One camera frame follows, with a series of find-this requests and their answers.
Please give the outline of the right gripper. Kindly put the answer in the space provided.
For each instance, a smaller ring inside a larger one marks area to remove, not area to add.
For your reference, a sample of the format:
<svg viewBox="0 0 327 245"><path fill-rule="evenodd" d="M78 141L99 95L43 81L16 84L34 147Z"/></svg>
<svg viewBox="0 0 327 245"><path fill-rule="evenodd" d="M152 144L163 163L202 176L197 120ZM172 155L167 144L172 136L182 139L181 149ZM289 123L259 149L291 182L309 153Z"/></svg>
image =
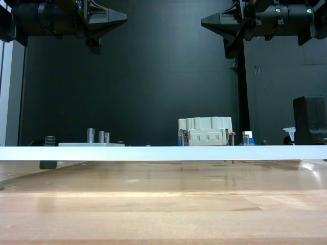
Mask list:
<svg viewBox="0 0 327 245"><path fill-rule="evenodd" d="M246 33L253 28L258 6L259 1L232 1L232 6L227 10L202 18L202 27L224 38L227 59L235 58L240 52Z"/></svg>

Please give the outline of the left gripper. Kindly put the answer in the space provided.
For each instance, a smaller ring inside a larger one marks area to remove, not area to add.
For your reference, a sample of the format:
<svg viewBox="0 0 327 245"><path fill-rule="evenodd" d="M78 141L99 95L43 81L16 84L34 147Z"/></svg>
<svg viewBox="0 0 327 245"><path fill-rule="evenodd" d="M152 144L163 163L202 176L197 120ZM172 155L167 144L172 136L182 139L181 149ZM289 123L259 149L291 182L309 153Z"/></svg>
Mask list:
<svg viewBox="0 0 327 245"><path fill-rule="evenodd" d="M73 1L78 23L83 29L86 46L93 54L101 53L101 37L127 21L127 15L108 9L95 1Z"/></svg>

